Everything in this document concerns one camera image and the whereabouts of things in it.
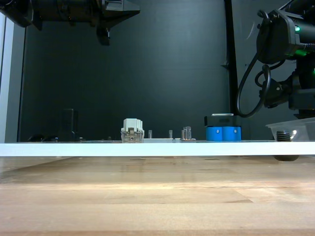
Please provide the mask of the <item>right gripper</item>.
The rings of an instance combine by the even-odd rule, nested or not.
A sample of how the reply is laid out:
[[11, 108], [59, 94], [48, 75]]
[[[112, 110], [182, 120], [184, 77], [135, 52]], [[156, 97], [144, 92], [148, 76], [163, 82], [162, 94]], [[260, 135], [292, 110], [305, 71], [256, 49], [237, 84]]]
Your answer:
[[295, 55], [299, 49], [299, 35], [295, 31], [299, 15], [282, 10], [267, 13], [258, 11], [263, 18], [256, 40], [258, 60], [275, 64]]

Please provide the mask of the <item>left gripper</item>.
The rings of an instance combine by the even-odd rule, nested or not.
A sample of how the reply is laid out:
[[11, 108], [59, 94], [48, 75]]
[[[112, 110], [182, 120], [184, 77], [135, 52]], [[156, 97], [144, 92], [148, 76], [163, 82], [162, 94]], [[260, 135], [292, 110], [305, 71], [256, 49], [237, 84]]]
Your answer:
[[94, 0], [94, 24], [98, 41], [110, 45], [110, 28], [140, 13], [140, 6], [129, 0]]

